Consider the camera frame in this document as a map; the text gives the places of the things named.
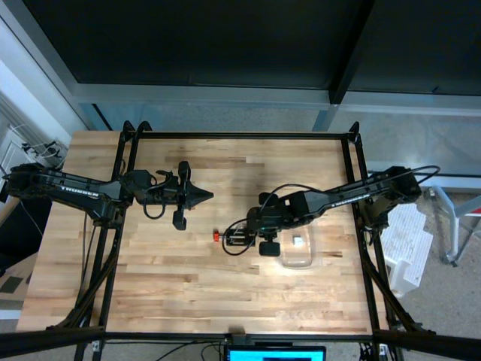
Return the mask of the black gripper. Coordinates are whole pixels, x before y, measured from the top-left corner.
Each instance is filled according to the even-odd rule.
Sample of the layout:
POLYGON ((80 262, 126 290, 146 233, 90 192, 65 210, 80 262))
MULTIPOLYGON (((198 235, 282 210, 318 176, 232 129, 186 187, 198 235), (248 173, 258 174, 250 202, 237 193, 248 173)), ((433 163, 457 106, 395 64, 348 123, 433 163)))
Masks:
POLYGON ((255 241, 259 239, 258 249, 260 256, 277 257, 280 255, 280 244, 274 240, 279 229, 275 218, 257 215, 248 216, 247 229, 255 241))
POLYGON ((172 223, 177 230, 186 229, 185 210, 188 208, 187 196, 189 197, 189 207, 194 208, 202 202, 213 198, 213 193, 203 190, 190 183, 191 168, 187 161, 182 161, 178 165, 178 176, 172 176, 164 185, 162 198, 166 205, 176 205, 177 210, 173 213, 172 223))

